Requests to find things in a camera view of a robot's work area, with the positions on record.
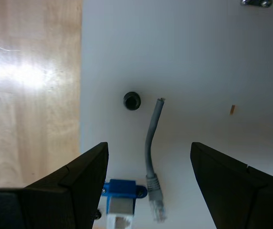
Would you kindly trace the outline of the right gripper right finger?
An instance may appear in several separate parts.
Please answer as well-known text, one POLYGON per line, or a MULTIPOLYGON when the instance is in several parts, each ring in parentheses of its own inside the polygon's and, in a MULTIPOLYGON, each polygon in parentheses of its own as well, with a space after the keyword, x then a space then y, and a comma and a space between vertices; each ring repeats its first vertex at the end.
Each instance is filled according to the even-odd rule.
POLYGON ((200 142, 190 159, 216 228, 273 229, 273 176, 200 142))

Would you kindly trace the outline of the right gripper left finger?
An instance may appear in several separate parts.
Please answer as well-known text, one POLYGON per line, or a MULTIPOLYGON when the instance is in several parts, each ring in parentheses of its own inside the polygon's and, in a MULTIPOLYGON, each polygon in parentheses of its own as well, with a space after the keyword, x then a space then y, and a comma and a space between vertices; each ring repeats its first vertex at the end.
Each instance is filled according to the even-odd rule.
POLYGON ((90 229, 108 165, 101 142, 24 188, 0 188, 0 229, 90 229))

